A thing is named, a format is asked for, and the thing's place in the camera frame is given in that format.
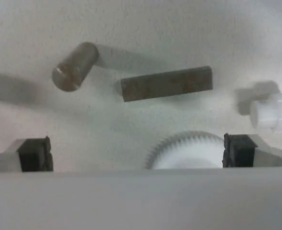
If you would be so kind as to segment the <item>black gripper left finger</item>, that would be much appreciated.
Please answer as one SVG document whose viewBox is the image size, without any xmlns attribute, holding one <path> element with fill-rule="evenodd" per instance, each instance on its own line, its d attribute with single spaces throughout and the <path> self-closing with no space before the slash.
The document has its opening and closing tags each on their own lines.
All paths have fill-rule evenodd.
<svg viewBox="0 0 282 230">
<path fill-rule="evenodd" d="M 0 173 L 52 171 L 54 171 L 53 156 L 48 136 L 17 139 L 0 153 Z"/>
</svg>

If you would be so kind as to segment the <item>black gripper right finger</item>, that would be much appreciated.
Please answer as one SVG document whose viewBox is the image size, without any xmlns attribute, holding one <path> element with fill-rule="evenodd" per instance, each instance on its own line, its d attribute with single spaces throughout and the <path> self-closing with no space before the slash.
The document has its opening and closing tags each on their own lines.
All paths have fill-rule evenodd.
<svg viewBox="0 0 282 230">
<path fill-rule="evenodd" d="M 282 149 L 256 134 L 224 134 L 223 167 L 282 167 Z"/>
</svg>

